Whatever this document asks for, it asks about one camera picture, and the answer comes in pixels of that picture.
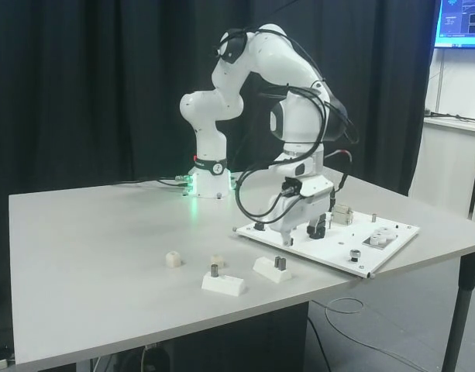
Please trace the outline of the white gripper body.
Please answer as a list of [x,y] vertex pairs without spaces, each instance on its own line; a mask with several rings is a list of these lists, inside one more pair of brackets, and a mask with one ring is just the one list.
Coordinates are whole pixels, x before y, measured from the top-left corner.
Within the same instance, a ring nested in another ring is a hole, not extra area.
[[[319,195],[302,198],[284,217],[268,226],[276,232],[288,232],[301,224],[310,222],[311,220],[318,220],[320,215],[325,214],[329,210],[329,194],[330,192],[327,191]],[[281,197],[268,215],[268,220],[271,221],[283,214],[297,199],[297,196],[289,198]]]

